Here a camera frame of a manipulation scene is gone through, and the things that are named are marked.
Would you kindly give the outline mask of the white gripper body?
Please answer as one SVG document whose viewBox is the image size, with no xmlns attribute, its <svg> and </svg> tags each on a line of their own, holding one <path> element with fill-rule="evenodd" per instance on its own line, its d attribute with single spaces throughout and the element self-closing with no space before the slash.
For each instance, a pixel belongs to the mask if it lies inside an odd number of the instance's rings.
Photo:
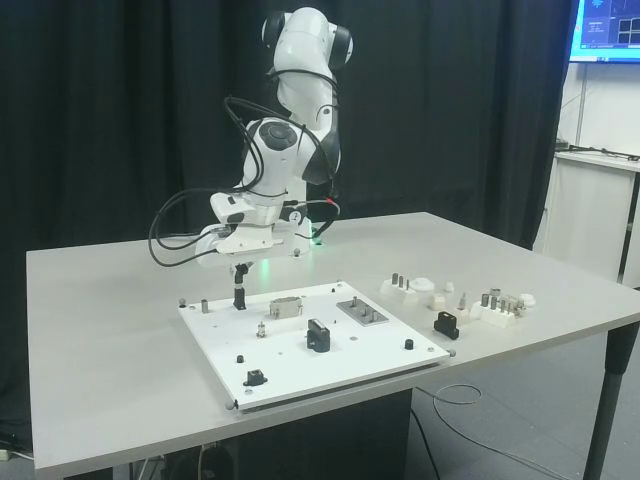
<svg viewBox="0 0 640 480">
<path fill-rule="evenodd" d="M 278 257 L 304 256 L 311 247 L 310 224 L 274 224 L 237 227 L 214 225 L 203 230 L 205 236 L 195 247 L 202 266 L 259 262 Z"/>
</svg>

